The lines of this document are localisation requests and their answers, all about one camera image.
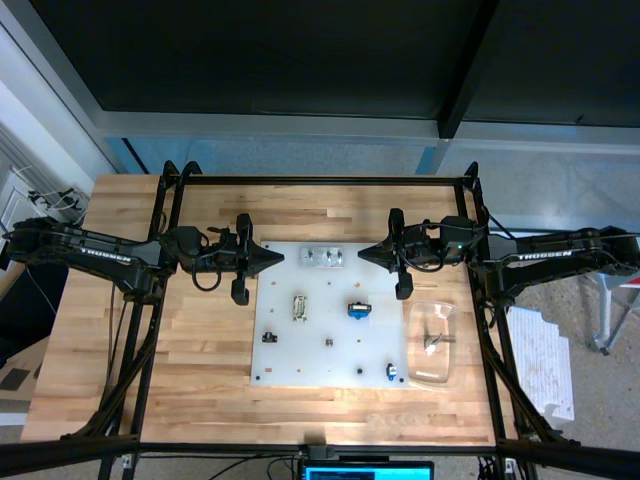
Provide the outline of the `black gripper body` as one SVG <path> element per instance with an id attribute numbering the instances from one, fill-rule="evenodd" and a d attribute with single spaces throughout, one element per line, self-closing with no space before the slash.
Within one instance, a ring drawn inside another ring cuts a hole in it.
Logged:
<path id="1" fill-rule="evenodd" d="M 405 225 L 401 209 L 392 208 L 389 214 L 389 233 L 391 235 L 392 271 L 398 275 L 395 287 L 396 298 L 408 300 L 414 290 L 410 269 L 420 273 L 436 273 L 444 267 L 444 257 L 427 234 L 427 226 Z"/>
<path id="2" fill-rule="evenodd" d="M 246 288 L 246 278 L 249 276 L 249 241 L 252 238 L 252 222 L 247 213 L 240 214 L 236 219 L 236 232 L 229 228 L 209 228 L 219 234 L 217 243 L 206 247 L 199 257 L 200 273 L 215 273 L 216 282 L 211 287 L 199 285 L 202 292 L 216 290 L 222 280 L 223 273 L 234 273 L 236 278 L 231 283 L 231 298 L 236 305 L 249 304 L 249 290 Z"/>

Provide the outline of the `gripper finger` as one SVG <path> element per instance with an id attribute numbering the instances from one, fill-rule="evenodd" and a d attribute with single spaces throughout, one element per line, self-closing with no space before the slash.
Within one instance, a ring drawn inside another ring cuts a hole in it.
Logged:
<path id="1" fill-rule="evenodd" d="M 385 256 L 394 255 L 394 242 L 391 237 L 387 237 L 381 242 L 366 247 L 358 252 L 359 256 Z"/>
<path id="2" fill-rule="evenodd" d="M 358 253 L 357 256 L 359 259 L 381 267 L 389 273 L 396 272 L 396 259 L 393 254 L 370 255 L 366 253 Z"/>
<path id="3" fill-rule="evenodd" d="M 249 256 L 252 259 L 284 259 L 283 254 L 275 252 L 270 248 L 261 247 L 253 240 L 249 241 Z"/>
<path id="4" fill-rule="evenodd" d="M 285 260 L 284 256 L 256 257 L 249 260 L 249 276 L 256 277 L 262 271 L 271 268 Z"/>

